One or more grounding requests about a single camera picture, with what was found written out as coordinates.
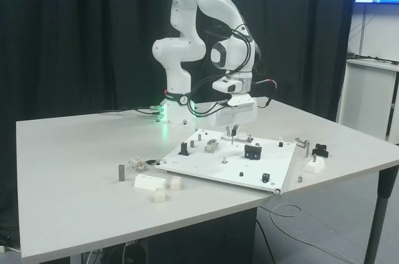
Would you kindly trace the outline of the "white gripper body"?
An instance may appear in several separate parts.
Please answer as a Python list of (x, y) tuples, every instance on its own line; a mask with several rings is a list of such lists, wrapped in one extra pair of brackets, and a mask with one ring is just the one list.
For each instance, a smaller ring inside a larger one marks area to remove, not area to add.
[(219, 109), (214, 115), (215, 127), (226, 127), (232, 125), (247, 124), (256, 120), (257, 104), (240, 105), (237, 107), (225, 107)]

